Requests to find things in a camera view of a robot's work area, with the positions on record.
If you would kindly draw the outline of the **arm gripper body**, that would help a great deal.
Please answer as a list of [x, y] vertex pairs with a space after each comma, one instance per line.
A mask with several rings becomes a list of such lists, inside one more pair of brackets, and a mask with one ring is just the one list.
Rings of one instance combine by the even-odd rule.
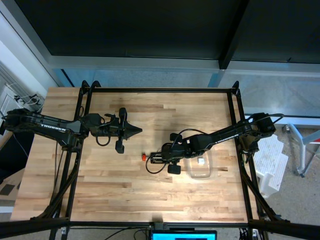
[[162, 159], [168, 164], [167, 172], [169, 174], [179, 175], [181, 166], [178, 163], [191, 153], [190, 146], [181, 134], [171, 133], [169, 138], [172, 143], [165, 143], [162, 146]]
[[118, 154], [123, 154], [125, 147], [123, 140], [125, 139], [125, 130], [127, 122], [127, 110], [124, 107], [119, 109], [118, 117], [114, 117], [106, 126], [110, 137], [117, 137], [115, 142], [115, 150]]

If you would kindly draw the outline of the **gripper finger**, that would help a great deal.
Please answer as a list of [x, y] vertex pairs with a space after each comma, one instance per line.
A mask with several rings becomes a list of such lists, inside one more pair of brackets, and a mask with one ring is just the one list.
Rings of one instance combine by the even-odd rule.
[[139, 128], [137, 126], [131, 125], [130, 123], [128, 123], [127, 121], [125, 121], [124, 123], [124, 128], [126, 131], [142, 131], [142, 128]]
[[142, 132], [142, 130], [126, 130], [124, 132], [124, 138], [129, 139], [129, 138], [133, 137], [134, 135], [137, 135], [141, 132]]

